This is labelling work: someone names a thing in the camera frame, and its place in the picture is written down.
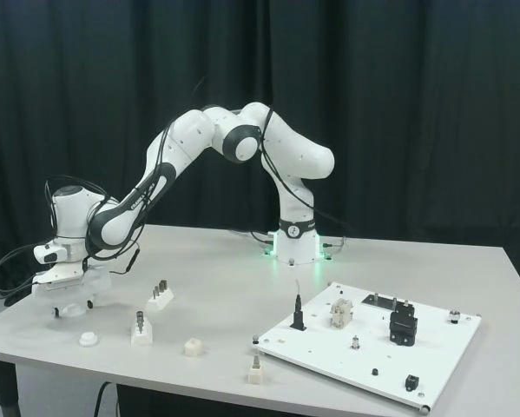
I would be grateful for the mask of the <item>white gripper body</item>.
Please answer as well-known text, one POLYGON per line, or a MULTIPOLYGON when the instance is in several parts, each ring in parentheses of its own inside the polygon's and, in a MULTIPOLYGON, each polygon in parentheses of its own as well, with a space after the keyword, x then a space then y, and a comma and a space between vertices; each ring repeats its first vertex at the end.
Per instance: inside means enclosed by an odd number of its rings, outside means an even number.
POLYGON ((36 288, 51 291, 79 285, 83 276, 81 263, 57 263, 51 269, 37 274, 32 283, 36 288))

